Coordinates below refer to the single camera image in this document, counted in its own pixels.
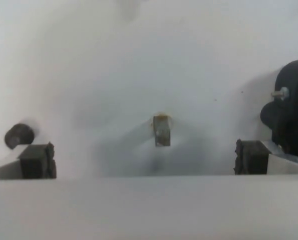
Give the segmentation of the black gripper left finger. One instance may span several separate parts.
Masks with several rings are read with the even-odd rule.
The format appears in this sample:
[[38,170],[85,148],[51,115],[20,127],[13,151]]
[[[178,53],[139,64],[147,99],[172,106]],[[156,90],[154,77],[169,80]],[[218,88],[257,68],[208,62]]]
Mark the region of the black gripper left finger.
[[51,142],[19,145],[0,159],[0,180],[56,179],[54,155]]

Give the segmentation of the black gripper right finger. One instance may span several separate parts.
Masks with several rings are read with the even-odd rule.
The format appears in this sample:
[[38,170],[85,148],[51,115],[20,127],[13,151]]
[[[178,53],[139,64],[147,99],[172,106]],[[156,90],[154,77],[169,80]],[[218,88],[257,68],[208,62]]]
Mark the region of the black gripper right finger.
[[238,139],[235,153],[235,175],[298,175],[298,156],[272,141]]

